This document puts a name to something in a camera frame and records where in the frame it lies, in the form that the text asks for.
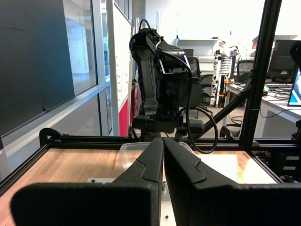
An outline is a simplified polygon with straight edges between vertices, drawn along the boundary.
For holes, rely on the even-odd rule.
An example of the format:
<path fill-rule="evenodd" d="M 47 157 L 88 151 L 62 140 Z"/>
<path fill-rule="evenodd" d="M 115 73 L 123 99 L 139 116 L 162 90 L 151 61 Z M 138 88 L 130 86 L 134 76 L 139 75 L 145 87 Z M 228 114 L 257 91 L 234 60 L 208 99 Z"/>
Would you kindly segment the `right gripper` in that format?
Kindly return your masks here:
<path fill-rule="evenodd" d="M 161 138 L 161 133 L 175 133 L 175 142 L 179 143 L 182 137 L 186 136 L 187 128 L 190 128 L 191 134 L 203 134 L 205 126 L 200 119 L 186 120 L 186 114 L 175 114 L 172 117 L 160 118 L 156 114 L 139 114 L 132 121 L 134 129 L 150 132 L 151 139 Z"/>

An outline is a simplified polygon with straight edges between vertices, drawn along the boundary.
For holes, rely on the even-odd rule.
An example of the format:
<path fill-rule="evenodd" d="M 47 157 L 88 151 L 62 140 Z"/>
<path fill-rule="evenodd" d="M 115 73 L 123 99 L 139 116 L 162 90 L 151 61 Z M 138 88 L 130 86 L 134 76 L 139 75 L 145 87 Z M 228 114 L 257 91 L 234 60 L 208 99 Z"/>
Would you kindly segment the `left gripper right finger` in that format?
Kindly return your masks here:
<path fill-rule="evenodd" d="M 170 138 L 165 176 L 179 226 L 298 226 L 298 184 L 238 184 Z"/>

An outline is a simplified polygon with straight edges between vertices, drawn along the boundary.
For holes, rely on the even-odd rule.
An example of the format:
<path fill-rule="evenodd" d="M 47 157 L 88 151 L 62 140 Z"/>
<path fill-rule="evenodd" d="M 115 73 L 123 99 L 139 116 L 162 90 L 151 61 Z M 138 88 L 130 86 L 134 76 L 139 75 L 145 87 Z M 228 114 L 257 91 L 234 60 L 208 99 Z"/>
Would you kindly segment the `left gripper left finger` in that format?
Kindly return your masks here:
<path fill-rule="evenodd" d="M 10 209 L 18 226 L 158 226 L 164 145 L 155 138 L 114 181 L 36 183 L 18 190 Z"/>

